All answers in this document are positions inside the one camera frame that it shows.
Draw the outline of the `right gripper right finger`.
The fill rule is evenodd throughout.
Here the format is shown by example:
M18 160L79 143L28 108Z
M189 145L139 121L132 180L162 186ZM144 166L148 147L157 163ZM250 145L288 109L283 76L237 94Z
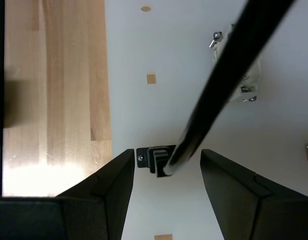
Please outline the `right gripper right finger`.
M201 172L226 240L308 240L308 196L210 150Z

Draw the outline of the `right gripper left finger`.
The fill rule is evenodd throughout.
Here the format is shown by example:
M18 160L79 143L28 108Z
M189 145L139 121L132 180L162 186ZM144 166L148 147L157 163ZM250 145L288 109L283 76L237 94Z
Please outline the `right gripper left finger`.
M133 188L127 149L56 197L0 197L0 240L119 240Z

